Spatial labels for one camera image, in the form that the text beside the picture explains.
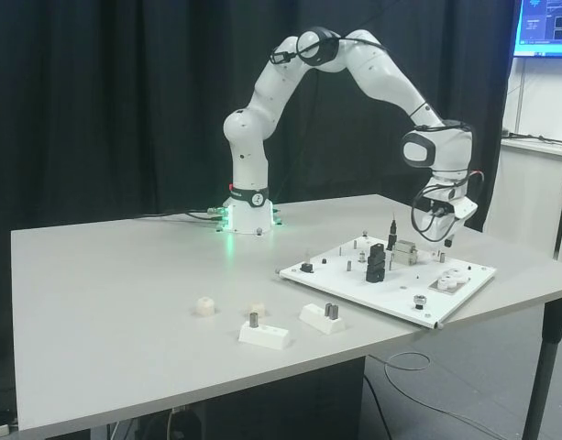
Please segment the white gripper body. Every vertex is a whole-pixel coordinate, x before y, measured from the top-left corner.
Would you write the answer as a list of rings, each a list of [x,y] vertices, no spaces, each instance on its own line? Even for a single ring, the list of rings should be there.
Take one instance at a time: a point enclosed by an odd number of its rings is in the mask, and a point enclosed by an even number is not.
[[[453,214],[437,216],[428,212],[419,224],[419,234],[428,244],[436,244],[449,239],[459,227],[460,221]]]

